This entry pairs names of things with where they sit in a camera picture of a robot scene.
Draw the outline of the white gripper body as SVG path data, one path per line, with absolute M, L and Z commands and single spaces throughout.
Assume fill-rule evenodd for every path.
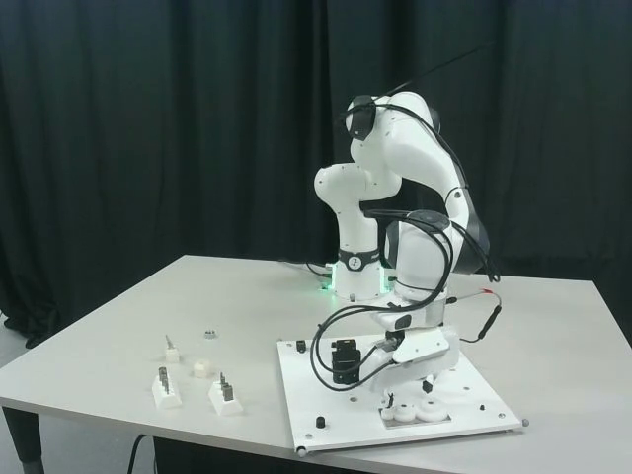
M 369 390 L 381 393 L 386 389 L 438 375 L 458 363 L 458 345 L 452 345 L 446 353 L 425 360 L 389 365 L 369 380 Z

